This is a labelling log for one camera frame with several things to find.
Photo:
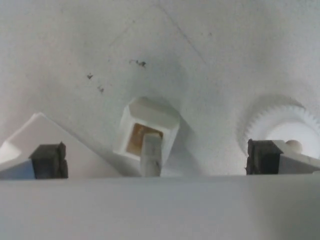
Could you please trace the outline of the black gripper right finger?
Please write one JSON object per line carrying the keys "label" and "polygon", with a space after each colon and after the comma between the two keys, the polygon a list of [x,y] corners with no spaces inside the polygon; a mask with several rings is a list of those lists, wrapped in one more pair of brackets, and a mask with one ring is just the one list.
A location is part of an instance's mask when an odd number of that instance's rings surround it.
{"label": "black gripper right finger", "polygon": [[301,154],[282,140],[248,140],[247,175],[318,174],[320,160]]}

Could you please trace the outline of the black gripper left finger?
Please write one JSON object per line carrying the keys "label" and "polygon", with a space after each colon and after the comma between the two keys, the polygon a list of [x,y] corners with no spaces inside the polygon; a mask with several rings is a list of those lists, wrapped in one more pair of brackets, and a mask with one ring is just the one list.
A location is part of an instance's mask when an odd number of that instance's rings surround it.
{"label": "black gripper left finger", "polygon": [[41,144],[28,158],[18,157],[0,165],[1,179],[67,179],[66,145]]}

